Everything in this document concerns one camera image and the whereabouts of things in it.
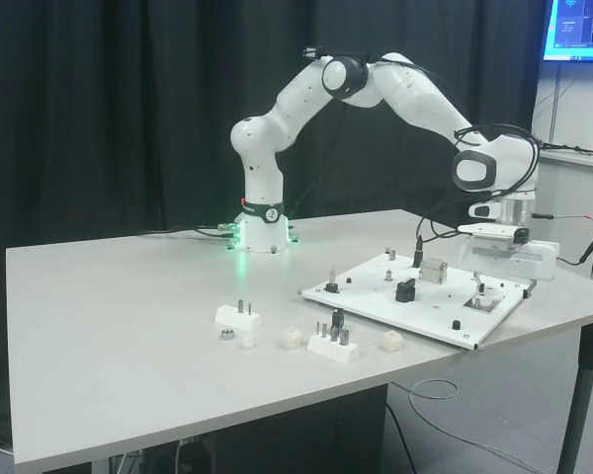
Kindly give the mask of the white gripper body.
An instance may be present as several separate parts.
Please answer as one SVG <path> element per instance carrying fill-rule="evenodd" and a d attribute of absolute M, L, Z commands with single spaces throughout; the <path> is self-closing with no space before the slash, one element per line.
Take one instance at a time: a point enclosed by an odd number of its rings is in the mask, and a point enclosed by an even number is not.
<path fill-rule="evenodd" d="M 471 237 L 462 247 L 462 269 L 491 277 L 550 281 L 558 256 L 556 242 L 531 240 L 508 246 L 505 241 Z"/>

